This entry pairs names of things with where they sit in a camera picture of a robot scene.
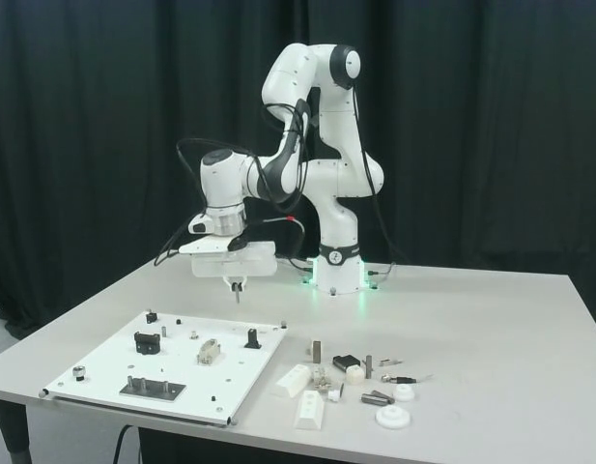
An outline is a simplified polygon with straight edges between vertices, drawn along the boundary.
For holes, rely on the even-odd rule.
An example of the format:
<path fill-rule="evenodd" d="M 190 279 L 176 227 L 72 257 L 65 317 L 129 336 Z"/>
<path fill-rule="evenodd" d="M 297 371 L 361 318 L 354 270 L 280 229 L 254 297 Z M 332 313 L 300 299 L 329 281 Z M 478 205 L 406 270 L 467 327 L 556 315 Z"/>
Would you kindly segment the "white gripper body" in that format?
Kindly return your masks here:
<path fill-rule="evenodd" d="M 272 276 L 277 270 L 275 243 L 248 243 L 229 251 L 227 244 L 203 245 L 190 253 L 197 277 Z"/>

